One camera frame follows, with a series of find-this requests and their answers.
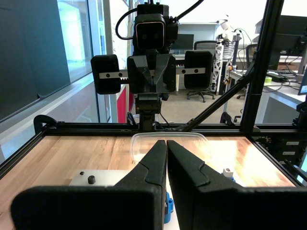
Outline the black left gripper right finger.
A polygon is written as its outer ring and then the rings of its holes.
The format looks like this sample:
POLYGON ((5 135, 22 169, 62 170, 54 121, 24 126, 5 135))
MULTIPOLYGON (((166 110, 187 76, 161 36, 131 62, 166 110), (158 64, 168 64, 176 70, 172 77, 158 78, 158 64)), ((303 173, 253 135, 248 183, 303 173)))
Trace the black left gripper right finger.
POLYGON ((182 230, 302 230, 304 187, 242 187, 173 140, 168 178, 182 230))

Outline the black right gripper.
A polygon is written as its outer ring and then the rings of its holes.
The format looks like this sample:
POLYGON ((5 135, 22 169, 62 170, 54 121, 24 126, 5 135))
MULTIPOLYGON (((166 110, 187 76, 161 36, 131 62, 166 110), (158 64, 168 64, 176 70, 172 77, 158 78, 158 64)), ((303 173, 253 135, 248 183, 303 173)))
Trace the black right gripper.
POLYGON ((133 94, 174 92, 177 75, 196 75, 210 84, 213 55, 208 51, 187 51, 183 60, 173 54, 130 56, 127 69, 120 70, 116 55, 91 59, 95 89, 98 94, 116 94, 123 84, 133 94))

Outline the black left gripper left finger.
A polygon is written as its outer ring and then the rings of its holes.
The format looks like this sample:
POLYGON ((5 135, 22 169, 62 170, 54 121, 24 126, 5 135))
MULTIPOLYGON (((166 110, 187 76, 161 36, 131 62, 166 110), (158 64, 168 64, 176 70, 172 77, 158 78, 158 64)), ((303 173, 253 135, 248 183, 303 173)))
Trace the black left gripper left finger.
POLYGON ((167 147, 157 141, 114 186, 37 186, 12 201, 18 230, 161 230, 167 147))

